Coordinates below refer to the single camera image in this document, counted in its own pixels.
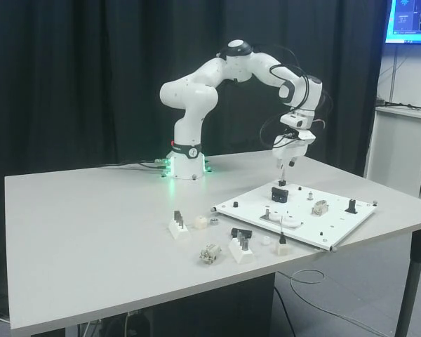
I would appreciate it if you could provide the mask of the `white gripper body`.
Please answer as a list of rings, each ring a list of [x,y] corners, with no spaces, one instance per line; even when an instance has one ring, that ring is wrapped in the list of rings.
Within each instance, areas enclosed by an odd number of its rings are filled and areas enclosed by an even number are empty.
[[[290,161],[292,158],[304,156],[307,144],[301,140],[288,140],[284,138],[277,147],[272,149],[272,154],[281,161]]]

